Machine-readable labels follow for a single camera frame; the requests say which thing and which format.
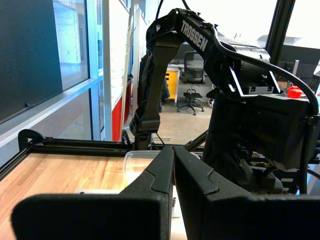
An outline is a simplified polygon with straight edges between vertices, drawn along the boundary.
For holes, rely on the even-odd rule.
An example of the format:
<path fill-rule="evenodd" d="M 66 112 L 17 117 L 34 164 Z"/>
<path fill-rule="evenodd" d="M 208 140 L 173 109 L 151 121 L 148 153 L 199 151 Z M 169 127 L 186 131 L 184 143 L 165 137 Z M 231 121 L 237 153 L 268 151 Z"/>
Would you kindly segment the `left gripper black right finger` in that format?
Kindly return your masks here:
<path fill-rule="evenodd" d="M 254 195 L 185 148 L 174 148 L 174 181 L 190 240 L 317 240 L 320 199 Z"/>

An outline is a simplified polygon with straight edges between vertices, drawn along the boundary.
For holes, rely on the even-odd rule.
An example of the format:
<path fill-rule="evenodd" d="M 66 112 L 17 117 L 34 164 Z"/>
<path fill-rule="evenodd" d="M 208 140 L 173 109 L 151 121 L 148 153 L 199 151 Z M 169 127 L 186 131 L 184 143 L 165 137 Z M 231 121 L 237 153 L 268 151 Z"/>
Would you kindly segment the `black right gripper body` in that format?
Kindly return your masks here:
<path fill-rule="evenodd" d="M 306 100 L 274 95 L 231 99 L 214 93 L 203 161 L 254 194 L 282 194 L 276 171 L 298 170 L 307 193 L 308 163 L 320 134 L 320 116 Z"/>

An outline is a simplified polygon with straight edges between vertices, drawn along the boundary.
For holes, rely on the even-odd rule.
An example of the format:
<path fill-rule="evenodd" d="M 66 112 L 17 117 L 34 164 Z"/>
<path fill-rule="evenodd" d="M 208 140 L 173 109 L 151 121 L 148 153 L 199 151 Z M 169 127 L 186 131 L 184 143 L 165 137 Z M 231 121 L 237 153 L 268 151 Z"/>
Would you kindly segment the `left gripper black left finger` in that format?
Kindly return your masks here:
<path fill-rule="evenodd" d="M 168 240 L 174 152 L 164 147 L 119 194 L 37 194 L 11 214 L 19 240 Z"/>

